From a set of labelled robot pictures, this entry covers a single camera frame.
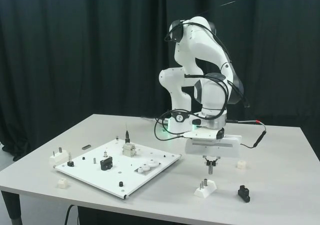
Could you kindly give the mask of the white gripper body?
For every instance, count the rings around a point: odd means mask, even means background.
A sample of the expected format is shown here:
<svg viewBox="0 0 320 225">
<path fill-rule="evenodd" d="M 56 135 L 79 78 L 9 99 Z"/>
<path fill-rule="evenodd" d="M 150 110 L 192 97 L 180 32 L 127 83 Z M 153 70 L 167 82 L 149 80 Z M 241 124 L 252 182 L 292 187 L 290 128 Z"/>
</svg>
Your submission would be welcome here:
<svg viewBox="0 0 320 225">
<path fill-rule="evenodd" d="M 239 157 L 242 137 L 240 135 L 225 135 L 222 139 L 188 138 L 185 153 L 207 157 Z"/>
</svg>

